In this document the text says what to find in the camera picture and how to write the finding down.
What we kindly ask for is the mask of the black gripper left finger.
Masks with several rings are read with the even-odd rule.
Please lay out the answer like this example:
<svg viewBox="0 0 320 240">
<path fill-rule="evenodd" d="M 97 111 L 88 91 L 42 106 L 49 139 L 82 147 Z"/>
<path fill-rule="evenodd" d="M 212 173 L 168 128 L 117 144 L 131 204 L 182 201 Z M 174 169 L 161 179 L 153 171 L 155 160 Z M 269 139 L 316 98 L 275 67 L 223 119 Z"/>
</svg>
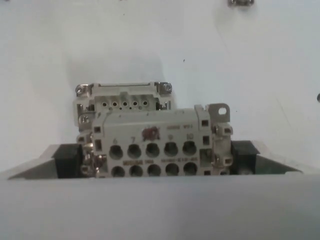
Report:
<svg viewBox="0 0 320 240">
<path fill-rule="evenodd" d="M 82 146 L 77 143 L 49 145 L 38 157 L 6 171 L 7 179 L 74 179 L 79 178 L 83 160 Z"/>
</svg>

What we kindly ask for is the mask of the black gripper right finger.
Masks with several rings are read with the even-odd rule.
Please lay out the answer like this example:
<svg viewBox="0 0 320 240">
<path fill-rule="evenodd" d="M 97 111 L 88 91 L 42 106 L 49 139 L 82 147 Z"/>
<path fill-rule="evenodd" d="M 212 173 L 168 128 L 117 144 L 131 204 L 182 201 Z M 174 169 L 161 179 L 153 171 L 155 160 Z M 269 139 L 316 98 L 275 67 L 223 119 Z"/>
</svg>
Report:
<svg viewBox="0 0 320 240">
<path fill-rule="evenodd" d="M 262 141 L 233 140 L 231 142 L 232 175 L 306 174 L 307 166 L 273 153 Z"/>
</svg>

